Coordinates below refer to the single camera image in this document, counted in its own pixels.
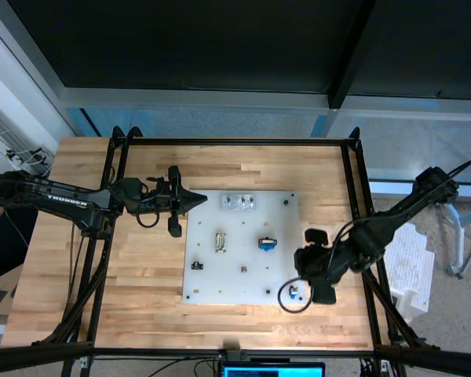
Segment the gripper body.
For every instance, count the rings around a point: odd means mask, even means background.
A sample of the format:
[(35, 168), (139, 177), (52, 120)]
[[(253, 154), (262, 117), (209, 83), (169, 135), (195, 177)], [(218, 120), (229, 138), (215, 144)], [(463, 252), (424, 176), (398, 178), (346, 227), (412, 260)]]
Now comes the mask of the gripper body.
[(333, 305), (337, 302), (333, 283), (330, 281), (329, 268), (333, 261), (334, 251), (338, 244), (338, 237), (334, 238), (332, 245), (328, 246), (327, 232), (320, 229), (307, 229), (305, 240), (309, 247), (316, 250), (316, 257), (310, 265), (316, 266), (316, 277), (309, 280), (311, 288), (311, 301), (315, 304)]
[(163, 178), (157, 179), (156, 195), (152, 199), (155, 221), (150, 225), (154, 228), (159, 223), (161, 213), (169, 213), (168, 232), (173, 238), (182, 236), (182, 228), (179, 222), (180, 215), (180, 185), (181, 174), (178, 166), (171, 166), (168, 169), (169, 181)]

